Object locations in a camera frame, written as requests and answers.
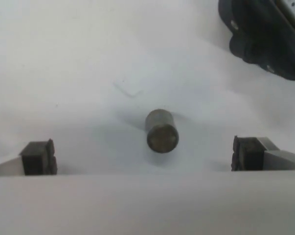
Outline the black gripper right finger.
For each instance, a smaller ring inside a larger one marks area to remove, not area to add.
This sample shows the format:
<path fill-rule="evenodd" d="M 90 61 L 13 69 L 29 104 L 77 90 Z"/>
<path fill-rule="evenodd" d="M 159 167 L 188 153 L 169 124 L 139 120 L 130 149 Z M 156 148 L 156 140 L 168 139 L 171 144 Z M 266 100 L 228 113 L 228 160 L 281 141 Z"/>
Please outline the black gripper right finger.
<path fill-rule="evenodd" d="M 295 170 L 295 153 L 279 149 L 267 137 L 233 140 L 232 171 Z"/>

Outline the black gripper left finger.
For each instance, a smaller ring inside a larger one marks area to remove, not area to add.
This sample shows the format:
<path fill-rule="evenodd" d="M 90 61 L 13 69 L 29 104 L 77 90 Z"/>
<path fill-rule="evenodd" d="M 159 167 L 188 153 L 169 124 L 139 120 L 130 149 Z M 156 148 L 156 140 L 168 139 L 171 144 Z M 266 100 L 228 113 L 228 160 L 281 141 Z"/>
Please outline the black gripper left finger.
<path fill-rule="evenodd" d="M 0 176 L 56 175 L 54 141 L 30 141 L 0 157 Z"/>

